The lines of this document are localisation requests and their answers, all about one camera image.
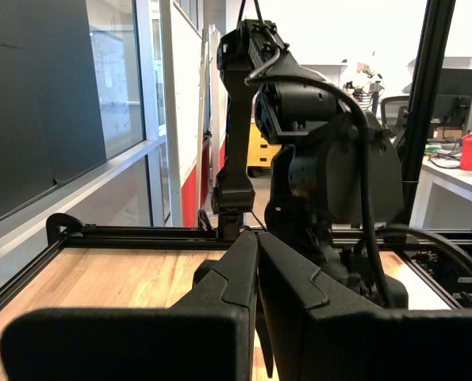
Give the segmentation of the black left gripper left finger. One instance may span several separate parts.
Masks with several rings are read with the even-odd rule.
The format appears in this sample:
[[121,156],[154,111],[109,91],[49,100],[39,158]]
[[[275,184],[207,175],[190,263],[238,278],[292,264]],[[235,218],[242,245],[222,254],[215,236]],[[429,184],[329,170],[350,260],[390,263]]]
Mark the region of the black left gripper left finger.
[[53,308],[4,329],[11,380],[249,380],[258,241],[244,232],[167,309]]

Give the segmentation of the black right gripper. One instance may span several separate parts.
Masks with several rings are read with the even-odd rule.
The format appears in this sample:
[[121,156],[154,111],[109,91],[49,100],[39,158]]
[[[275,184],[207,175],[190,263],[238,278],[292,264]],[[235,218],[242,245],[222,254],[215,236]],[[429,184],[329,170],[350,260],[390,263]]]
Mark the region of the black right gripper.
[[364,244],[337,250],[332,246],[330,224],[304,223],[287,217],[278,207],[266,208],[267,231],[300,252],[322,270],[352,291],[381,305],[382,297],[375,284],[373,264]]

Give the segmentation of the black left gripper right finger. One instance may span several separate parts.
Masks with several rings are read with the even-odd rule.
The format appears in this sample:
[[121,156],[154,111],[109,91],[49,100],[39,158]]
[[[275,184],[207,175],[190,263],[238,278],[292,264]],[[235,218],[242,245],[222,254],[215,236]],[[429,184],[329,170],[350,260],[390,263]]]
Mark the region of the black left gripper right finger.
[[385,310],[270,233],[259,288],[282,380],[472,380],[472,309]]

